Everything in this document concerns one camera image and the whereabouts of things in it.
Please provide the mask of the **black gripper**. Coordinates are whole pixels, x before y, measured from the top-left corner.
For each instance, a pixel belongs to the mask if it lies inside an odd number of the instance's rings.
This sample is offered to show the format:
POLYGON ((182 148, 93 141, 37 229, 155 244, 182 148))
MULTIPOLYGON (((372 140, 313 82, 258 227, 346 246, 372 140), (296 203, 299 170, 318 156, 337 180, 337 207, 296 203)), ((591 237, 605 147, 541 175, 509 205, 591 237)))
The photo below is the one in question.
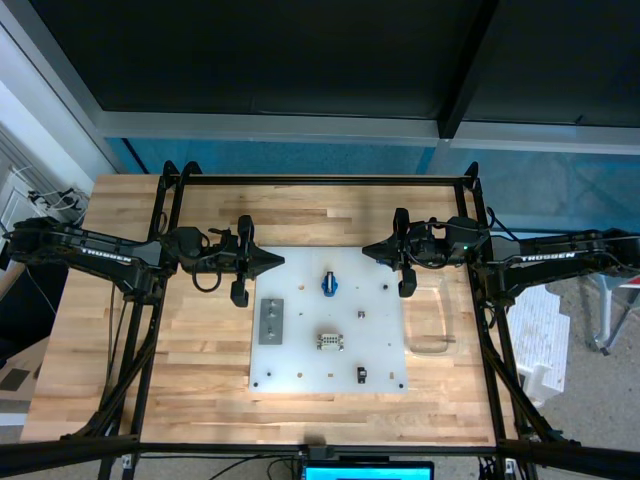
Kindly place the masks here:
POLYGON ((389 238, 363 247, 362 254, 392 271, 397 271, 400 267, 399 296, 409 298, 417 288, 417 276, 413 267, 422 264, 419 255, 423 251, 428 231, 423 224, 411 223, 409 212, 404 208, 396 209, 393 226, 394 233, 389 238))
POLYGON ((235 306, 247 306, 249 303, 247 280, 252 280, 285 263, 282 256, 252 244, 253 239, 253 221, 249 215, 242 215, 238 219, 237 234, 229 236, 222 256, 222 272, 236 276, 230 290, 230 298, 235 306))

